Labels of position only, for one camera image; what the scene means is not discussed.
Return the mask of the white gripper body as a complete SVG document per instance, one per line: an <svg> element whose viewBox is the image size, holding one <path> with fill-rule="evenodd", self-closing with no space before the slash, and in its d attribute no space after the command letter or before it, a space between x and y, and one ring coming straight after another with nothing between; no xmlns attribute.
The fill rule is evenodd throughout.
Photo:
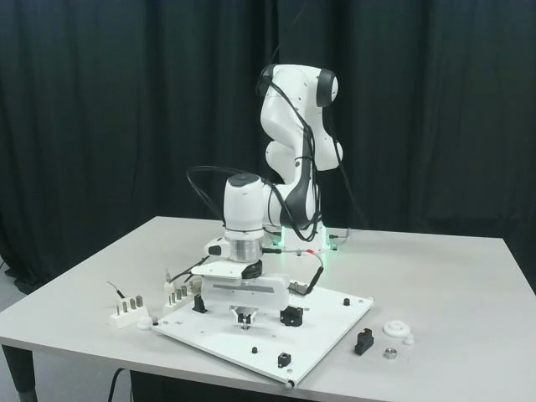
<svg viewBox="0 0 536 402"><path fill-rule="evenodd" d="M262 310L284 310L288 306L290 278L285 274L263 274L255 279L227 281L204 277L201 295L206 303Z"/></svg>

